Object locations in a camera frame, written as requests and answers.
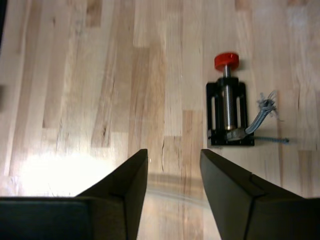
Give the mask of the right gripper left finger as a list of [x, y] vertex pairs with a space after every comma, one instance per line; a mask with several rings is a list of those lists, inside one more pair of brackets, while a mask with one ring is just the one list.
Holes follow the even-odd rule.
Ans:
[[2, 197], [3, 240], [134, 240], [148, 180], [141, 149], [74, 197]]

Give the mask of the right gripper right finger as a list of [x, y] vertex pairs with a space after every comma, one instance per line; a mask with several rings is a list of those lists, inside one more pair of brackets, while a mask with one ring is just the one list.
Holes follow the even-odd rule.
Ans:
[[318, 240], [320, 200], [303, 198], [209, 149], [200, 171], [223, 240]]

